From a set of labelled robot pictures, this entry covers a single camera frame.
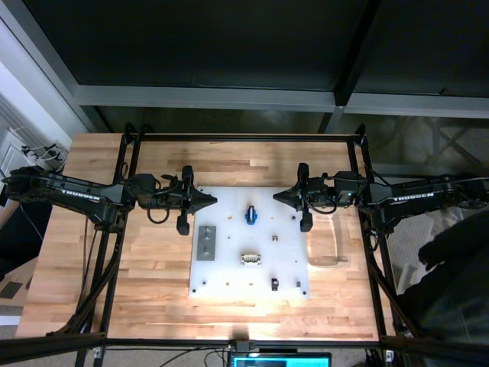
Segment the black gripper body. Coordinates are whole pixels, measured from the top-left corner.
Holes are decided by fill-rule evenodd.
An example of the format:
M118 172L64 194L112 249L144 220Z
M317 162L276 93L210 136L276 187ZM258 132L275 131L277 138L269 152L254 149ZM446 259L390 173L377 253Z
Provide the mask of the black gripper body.
M320 215L330 215L336 211L334 195L325 184L325 175L309 176L309 165L299 163L297 169L299 204L297 211L302 213L300 231L309 232L313 227L311 211Z
M171 210L179 210L180 215L176 218L176 230L180 235L189 235L188 215L193 215L196 211L193 207L193 194L195 191L193 181L194 173L192 167L189 165L184 166L181 179L176 180L175 184L163 193L161 202L166 214L162 220L156 221L156 224L164 224L169 219Z

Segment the person's hand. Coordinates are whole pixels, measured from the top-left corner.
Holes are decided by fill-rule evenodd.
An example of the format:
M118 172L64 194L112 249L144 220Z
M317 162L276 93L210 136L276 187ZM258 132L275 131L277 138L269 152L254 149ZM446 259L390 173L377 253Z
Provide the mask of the person's hand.
M418 259L427 271L447 258L448 245L446 239L438 235L418 251Z

